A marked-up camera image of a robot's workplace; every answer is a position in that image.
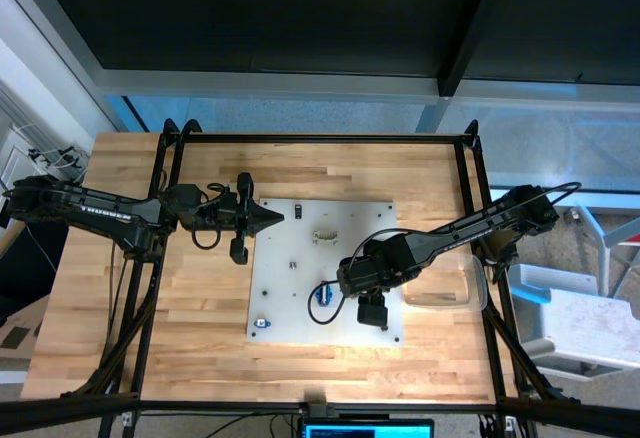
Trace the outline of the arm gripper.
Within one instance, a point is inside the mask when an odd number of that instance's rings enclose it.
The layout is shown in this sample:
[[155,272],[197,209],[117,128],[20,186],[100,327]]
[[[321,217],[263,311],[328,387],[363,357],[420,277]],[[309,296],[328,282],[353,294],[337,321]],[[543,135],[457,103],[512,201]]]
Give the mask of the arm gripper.
[[[231,219],[234,225],[235,237],[230,242],[230,257],[237,265],[248,263],[248,249],[245,246],[245,238],[251,235],[249,224],[253,200],[254,182],[248,172],[242,172],[237,177],[236,191],[229,193],[228,204],[232,209]],[[269,205],[269,201],[256,203],[255,214],[261,218],[255,224],[255,233],[258,234],[269,227],[284,221],[284,215]]]
[[364,293],[358,297],[357,321],[376,328],[388,326],[388,308],[383,292]]

